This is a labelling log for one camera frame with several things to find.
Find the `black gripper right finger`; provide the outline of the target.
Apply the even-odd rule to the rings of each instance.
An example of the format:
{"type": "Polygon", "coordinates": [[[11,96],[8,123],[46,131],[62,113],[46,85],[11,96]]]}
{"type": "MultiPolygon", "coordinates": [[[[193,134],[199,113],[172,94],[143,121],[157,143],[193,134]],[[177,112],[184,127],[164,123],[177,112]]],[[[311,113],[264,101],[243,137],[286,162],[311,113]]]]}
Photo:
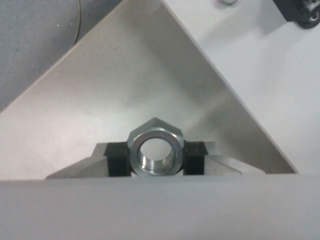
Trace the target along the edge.
{"type": "Polygon", "coordinates": [[[222,154],[214,141],[185,141],[183,174],[185,176],[224,176],[242,174],[243,162],[222,154]]]}

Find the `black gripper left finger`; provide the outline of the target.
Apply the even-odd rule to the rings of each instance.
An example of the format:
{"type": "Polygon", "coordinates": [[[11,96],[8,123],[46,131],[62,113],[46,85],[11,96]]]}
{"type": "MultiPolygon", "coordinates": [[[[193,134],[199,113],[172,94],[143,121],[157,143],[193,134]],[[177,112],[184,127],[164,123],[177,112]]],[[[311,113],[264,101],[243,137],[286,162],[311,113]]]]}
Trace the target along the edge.
{"type": "Polygon", "coordinates": [[[126,142],[97,143],[91,156],[58,170],[48,178],[130,177],[126,142]]]}

